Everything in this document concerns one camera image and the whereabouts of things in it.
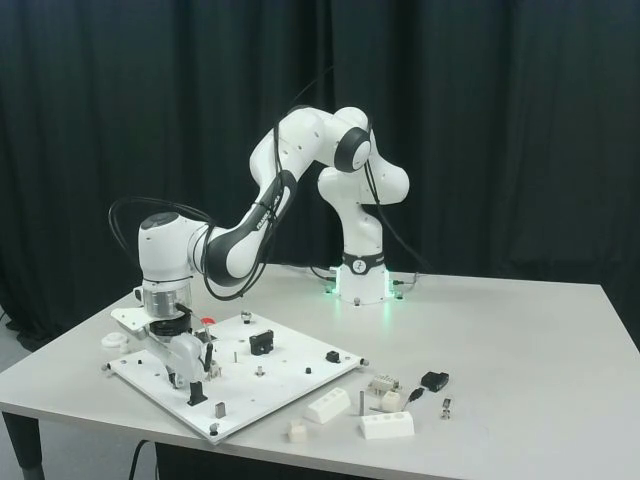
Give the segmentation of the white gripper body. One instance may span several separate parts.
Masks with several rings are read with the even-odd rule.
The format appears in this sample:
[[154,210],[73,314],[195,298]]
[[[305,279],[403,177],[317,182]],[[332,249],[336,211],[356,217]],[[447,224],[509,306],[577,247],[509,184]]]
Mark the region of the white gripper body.
[[176,389],[205,379],[202,348],[203,343],[190,333],[172,336],[168,342],[153,335],[148,337],[148,351],[163,363],[166,370],[175,372]]

